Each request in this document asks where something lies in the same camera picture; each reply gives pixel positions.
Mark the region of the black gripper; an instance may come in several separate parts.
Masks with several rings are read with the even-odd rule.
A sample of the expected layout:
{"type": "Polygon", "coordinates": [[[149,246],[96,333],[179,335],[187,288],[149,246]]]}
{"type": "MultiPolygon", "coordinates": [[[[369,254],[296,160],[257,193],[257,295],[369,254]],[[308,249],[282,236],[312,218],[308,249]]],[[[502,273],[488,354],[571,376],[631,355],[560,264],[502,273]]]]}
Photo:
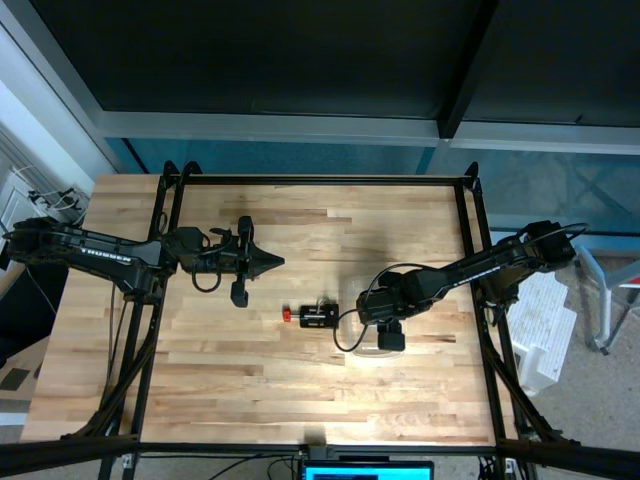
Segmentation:
{"type": "Polygon", "coordinates": [[[377,326],[377,347],[383,351],[404,351],[405,335],[400,321],[390,321],[377,326]]]}
{"type": "Polygon", "coordinates": [[[231,284],[231,301],[236,307],[247,307],[249,294],[246,281],[283,266],[284,258],[254,244],[254,224],[250,216],[239,218],[236,235],[230,230],[212,229],[211,232],[222,237],[221,243],[208,247],[193,259],[192,284],[201,293],[213,293],[221,285],[222,276],[231,274],[235,277],[231,284]],[[253,259],[256,262],[252,273],[253,259]],[[216,283],[209,288],[201,287],[197,281],[198,274],[215,274],[216,283]]]}

